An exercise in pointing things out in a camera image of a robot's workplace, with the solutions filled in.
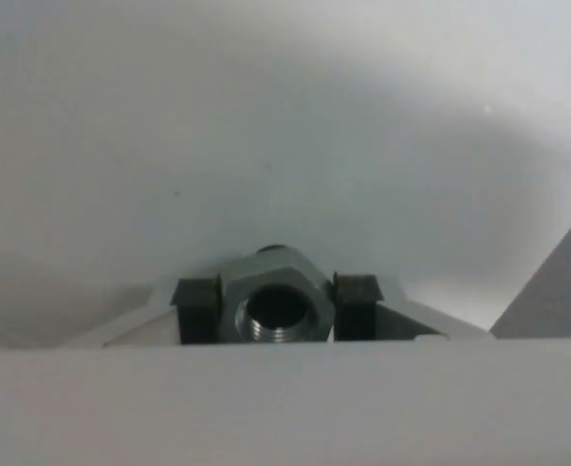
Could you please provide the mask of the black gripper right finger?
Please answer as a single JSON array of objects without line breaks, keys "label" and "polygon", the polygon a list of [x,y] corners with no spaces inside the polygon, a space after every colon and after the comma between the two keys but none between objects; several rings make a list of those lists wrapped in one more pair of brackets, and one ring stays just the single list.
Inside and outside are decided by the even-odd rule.
[{"label": "black gripper right finger", "polygon": [[376,275],[333,274],[333,336],[337,342],[414,341],[441,331],[382,304],[385,297]]}]

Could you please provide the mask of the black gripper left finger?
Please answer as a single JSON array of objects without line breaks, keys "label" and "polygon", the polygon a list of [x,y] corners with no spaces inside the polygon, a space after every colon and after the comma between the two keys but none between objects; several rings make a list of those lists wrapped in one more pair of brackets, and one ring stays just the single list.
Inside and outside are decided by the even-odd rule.
[{"label": "black gripper left finger", "polygon": [[218,341],[222,308],[219,273],[176,277],[158,287],[146,306],[112,322],[106,347],[205,345]]}]

